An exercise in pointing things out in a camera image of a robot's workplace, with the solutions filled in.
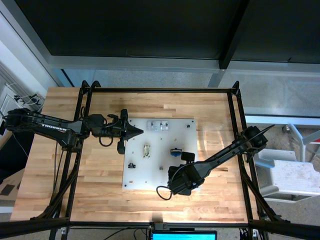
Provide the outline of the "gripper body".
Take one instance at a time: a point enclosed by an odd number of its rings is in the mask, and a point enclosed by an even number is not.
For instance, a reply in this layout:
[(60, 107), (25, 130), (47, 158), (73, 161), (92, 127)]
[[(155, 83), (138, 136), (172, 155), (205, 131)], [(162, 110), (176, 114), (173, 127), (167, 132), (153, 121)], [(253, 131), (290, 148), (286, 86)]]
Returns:
[(180, 194), (184, 196), (190, 196), (192, 190), (199, 186), (198, 181), (200, 179), (200, 175), (194, 167), (195, 154), (190, 152), (182, 152), (181, 160), (186, 161), (186, 164), (180, 172), (180, 176), (182, 177), (184, 183), (184, 189), (180, 192)]
[(125, 153), (125, 140), (127, 137), (127, 123), (128, 123), (128, 110), (122, 109), (120, 112), (120, 124), (119, 124), (119, 141), (117, 143), (117, 152), (119, 154)]

